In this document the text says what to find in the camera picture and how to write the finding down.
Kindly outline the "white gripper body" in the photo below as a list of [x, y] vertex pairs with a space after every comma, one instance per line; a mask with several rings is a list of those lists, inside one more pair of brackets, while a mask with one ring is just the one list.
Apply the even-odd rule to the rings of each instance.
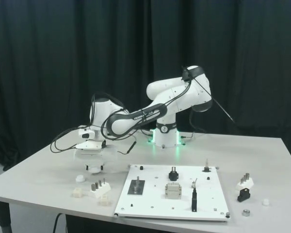
[[74, 161], [80, 163], [88, 169], [100, 169], [100, 166], [105, 164], [105, 159], [101, 151], [94, 150], [75, 150]]

